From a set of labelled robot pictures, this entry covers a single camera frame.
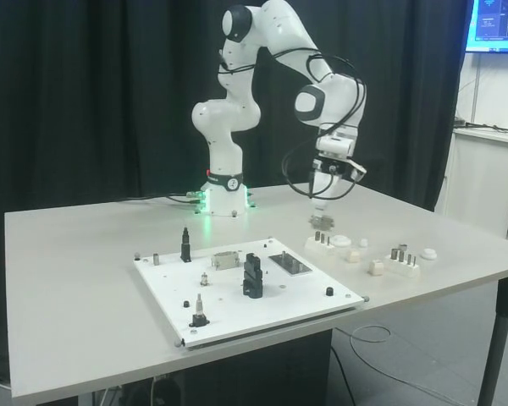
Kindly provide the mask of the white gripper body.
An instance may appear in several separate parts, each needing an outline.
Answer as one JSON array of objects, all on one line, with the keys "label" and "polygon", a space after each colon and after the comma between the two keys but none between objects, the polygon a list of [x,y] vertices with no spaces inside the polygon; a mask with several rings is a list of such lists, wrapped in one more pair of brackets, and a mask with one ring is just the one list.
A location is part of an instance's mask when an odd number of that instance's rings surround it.
[{"label": "white gripper body", "polygon": [[324,214],[329,198],[337,196],[342,176],[316,170],[312,179],[312,206],[314,214]]}]

